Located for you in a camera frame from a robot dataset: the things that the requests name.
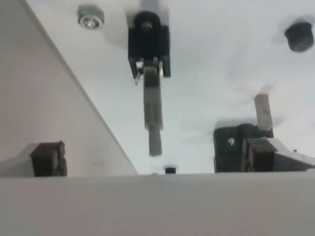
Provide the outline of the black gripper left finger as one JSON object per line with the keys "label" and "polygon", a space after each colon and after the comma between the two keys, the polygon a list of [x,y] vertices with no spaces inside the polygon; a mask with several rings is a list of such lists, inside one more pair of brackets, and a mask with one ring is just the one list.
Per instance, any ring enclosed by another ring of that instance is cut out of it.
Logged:
{"label": "black gripper left finger", "polygon": [[65,143],[28,144],[17,156],[0,162],[2,177],[66,177]]}

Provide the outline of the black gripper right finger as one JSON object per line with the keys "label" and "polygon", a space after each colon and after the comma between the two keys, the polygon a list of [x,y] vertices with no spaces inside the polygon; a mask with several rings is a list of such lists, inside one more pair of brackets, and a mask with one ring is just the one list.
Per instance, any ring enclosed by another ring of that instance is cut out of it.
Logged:
{"label": "black gripper right finger", "polygon": [[314,169],[313,157],[290,150],[279,139],[243,140],[242,172],[303,172]]}

